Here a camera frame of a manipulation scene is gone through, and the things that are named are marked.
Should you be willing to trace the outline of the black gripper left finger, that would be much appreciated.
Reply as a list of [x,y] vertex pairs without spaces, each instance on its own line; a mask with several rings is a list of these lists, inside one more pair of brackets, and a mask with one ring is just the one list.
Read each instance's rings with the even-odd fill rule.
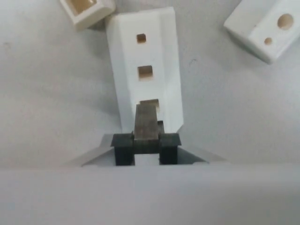
[[105,134],[100,145],[81,156],[81,166],[128,166],[135,164],[132,140],[123,134]]

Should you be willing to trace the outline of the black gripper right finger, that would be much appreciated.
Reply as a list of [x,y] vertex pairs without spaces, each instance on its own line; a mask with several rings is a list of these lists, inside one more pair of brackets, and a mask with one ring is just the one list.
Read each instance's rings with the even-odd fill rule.
[[208,164],[203,158],[181,147],[180,135],[178,133],[161,133],[159,135],[159,149],[159,161],[161,165]]

